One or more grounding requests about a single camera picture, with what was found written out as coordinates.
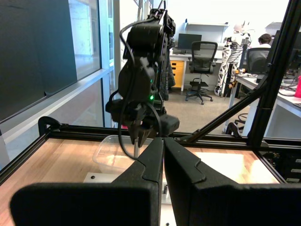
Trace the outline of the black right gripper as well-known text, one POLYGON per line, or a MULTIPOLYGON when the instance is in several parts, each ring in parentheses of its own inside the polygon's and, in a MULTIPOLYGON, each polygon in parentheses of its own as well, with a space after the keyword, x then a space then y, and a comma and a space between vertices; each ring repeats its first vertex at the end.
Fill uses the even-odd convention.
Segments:
POLYGON ((138 147, 142 147, 149 136, 168 136, 180 125, 178 118, 158 113, 154 106, 147 103, 130 102, 125 105, 124 100, 116 99, 109 101, 105 110, 114 122, 127 127, 132 144, 137 142, 138 147))

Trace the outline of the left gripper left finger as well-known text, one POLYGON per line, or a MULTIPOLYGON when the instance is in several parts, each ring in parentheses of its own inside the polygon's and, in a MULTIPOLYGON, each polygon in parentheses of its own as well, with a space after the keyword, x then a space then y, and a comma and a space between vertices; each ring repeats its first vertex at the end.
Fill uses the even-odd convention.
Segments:
POLYGON ((155 138, 111 183, 36 183, 19 189, 10 212, 17 226, 157 226, 163 140, 155 138))

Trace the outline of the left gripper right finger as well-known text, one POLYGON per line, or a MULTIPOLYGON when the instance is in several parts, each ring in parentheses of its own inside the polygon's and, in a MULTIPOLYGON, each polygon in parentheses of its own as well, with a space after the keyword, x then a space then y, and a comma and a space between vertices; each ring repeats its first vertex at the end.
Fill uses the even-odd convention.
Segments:
POLYGON ((239 184, 171 138, 165 176, 179 226, 298 226, 299 184, 239 184))

